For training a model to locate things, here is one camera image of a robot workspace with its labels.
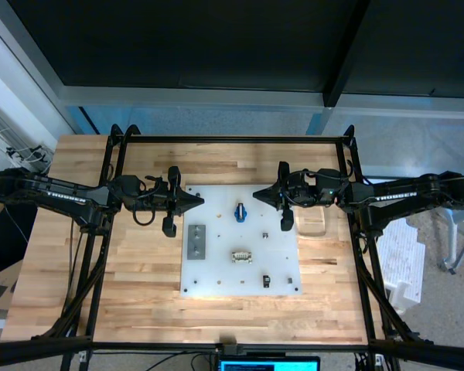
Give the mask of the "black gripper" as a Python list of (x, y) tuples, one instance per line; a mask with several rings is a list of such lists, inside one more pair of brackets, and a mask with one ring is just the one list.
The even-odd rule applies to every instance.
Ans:
[(291, 205), (299, 203), (301, 190), (301, 176), (291, 175), (289, 164), (279, 162), (278, 181), (265, 189), (253, 192), (253, 198), (276, 210), (281, 209), (281, 231), (287, 232), (292, 229), (295, 221)]
[[(162, 220), (162, 232), (166, 237), (176, 236), (174, 215), (176, 214), (177, 189), (180, 186), (180, 171), (177, 166), (171, 166), (168, 170), (167, 181), (163, 182), (159, 190), (159, 211), (165, 211), (166, 216)], [(204, 199), (179, 188), (179, 215), (188, 212), (204, 204)]]

